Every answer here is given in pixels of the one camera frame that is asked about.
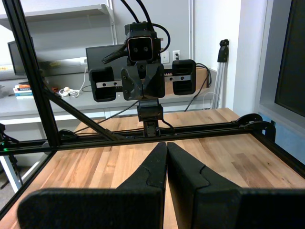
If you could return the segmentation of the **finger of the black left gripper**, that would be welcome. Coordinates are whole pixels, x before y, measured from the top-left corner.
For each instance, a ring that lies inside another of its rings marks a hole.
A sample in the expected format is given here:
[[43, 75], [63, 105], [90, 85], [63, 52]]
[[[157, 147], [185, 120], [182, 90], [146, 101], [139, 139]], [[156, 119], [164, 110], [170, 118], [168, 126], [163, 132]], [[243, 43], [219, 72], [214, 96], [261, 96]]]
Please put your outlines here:
[[146, 66], [146, 76], [143, 82], [143, 96], [150, 99], [165, 96], [164, 67], [160, 63]]
[[143, 97], [142, 82], [137, 66], [126, 66], [121, 70], [122, 90], [124, 99], [141, 100]]

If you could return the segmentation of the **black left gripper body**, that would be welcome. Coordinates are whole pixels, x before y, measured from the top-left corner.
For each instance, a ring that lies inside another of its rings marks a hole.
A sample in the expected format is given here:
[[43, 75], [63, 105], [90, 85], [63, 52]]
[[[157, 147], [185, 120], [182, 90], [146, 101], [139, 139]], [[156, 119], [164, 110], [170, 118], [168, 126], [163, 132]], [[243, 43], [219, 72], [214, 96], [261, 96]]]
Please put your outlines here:
[[[147, 63], [140, 63], [137, 66], [139, 77], [143, 84], [146, 76]], [[101, 69], [91, 69], [89, 71], [89, 78], [92, 88], [93, 98], [97, 102], [108, 102], [116, 99], [116, 93], [122, 92], [122, 77], [120, 80], [114, 79], [113, 68], [104, 67]], [[193, 60], [178, 60], [173, 61], [171, 69], [164, 69], [165, 84], [169, 83], [172, 86], [175, 95], [193, 94], [196, 90], [196, 63]], [[141, 100], [154, 100], [142, 97]]]

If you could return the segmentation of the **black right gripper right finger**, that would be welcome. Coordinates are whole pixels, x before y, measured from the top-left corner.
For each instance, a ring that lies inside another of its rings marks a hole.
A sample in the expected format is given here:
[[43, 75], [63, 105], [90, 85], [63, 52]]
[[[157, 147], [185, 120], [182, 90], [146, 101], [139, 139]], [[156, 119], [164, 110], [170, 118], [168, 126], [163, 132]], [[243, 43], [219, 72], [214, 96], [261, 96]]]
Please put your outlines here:
[[181, 229], [300, 229], [303, 189], [242, 188], [175, 143], [168, 143], [168, 180]]

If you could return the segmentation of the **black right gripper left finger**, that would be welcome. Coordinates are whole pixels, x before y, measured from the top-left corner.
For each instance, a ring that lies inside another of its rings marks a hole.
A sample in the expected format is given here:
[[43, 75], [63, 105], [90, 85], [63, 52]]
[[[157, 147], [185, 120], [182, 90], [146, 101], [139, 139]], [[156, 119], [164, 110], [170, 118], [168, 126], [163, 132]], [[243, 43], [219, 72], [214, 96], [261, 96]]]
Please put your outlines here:
[[158, 143], [117, 188], [47, 188], [19, 204], [22, 229], [163, 228], [167, 145]]

